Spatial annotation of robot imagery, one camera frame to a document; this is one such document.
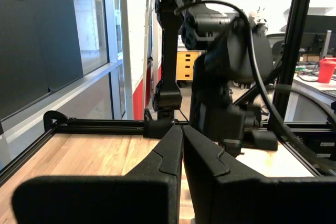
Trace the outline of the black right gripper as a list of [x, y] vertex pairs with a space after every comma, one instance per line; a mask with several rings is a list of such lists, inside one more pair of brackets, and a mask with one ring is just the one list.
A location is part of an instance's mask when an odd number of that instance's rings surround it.
[[[216, 142], [231, 156], [239, 156], [242, 148], [255, 148], [266, 151], [276, 151], [278, 140], [272, 131], [261, 131], [261, 106], [251, 103], [242, 106], [222, 106], [207, 108], [201, 104], [199, 110], [188, 124]], [[177, 119], [174, 111], [180, 106], [164, 106], [155, 108], [158, 113], [156, 120], [150, 117], [150, 111], [144, 110], [143, 136], [162, 138]]]

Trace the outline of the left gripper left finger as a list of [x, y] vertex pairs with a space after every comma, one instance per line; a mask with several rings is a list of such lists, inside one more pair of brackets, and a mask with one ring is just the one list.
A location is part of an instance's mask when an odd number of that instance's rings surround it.
[[40, 176], [12, 196], [18, 223], [178, 223], [183, 133], [175, 125], [124, 176]]

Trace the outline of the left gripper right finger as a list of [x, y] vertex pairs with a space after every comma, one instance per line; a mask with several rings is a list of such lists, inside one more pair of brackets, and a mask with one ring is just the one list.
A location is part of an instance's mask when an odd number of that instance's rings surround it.
[[266, 177], [191, 126], [183, 161], [196, 223], [335, 222], [332, 177]]

